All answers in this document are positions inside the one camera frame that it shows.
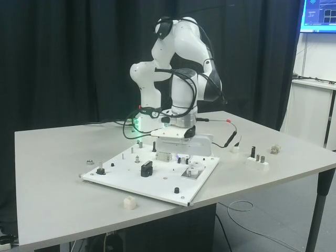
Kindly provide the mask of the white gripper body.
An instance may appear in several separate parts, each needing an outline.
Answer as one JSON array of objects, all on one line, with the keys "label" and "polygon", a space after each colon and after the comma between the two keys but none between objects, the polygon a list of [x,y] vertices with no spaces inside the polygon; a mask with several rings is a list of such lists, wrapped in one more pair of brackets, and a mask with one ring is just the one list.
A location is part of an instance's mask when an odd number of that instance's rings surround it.
[{"label": "white gripper body", "polygon": [[156,140],[156,150],[159,152],[210,156],[212,154],[213,136],[196,134],[192,138],[164,138]]}]

